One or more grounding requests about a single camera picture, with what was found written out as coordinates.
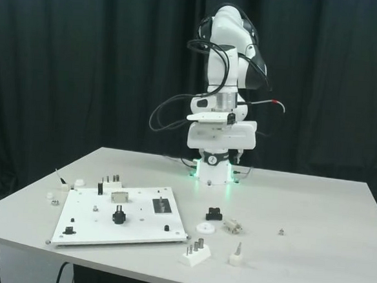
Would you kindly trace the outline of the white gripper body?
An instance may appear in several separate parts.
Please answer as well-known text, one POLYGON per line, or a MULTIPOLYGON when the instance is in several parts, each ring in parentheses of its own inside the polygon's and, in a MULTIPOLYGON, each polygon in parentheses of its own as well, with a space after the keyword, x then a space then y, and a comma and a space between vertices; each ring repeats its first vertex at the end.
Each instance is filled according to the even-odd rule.
POLYGON ((226 127, 193 122, 188 130, 187 145, 191 149, 251 150, 256 146, 256 130, 255 121, 239 121, 226 127))

